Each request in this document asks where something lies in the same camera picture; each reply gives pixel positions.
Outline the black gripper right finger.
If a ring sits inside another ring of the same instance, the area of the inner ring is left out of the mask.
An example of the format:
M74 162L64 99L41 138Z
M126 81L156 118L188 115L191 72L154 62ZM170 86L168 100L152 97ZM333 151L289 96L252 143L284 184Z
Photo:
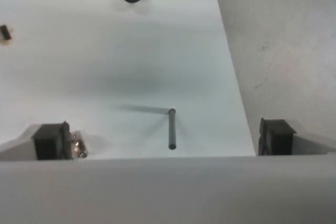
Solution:
M324 155L335 153L335 139L309 133L295 121L260 120L258 155Z

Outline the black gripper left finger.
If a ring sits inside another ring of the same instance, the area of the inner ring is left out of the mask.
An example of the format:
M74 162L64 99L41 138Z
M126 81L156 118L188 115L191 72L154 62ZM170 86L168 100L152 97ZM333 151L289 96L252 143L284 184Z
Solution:
M1 144L1 161L71 159L70 126L66 121L33 124L18 138Z

